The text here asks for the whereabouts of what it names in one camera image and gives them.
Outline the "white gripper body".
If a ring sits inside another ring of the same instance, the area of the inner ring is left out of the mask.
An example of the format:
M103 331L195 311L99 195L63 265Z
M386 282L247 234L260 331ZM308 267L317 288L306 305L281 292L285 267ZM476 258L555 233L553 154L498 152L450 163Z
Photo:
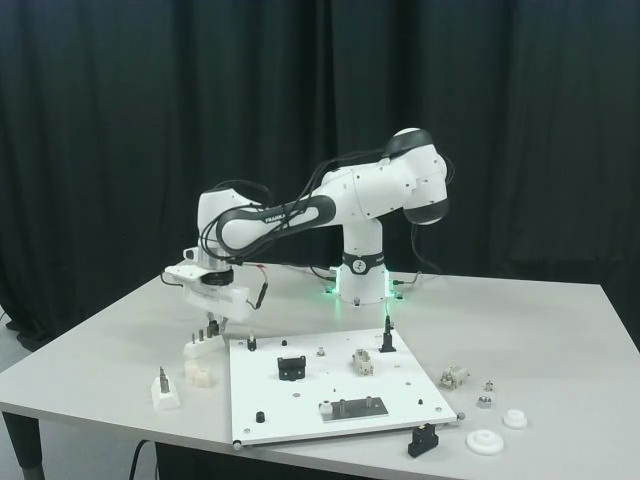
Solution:
M183 286L187 303L232 321L245 321L249 317L249 289L235 286L209 286L198 282Z

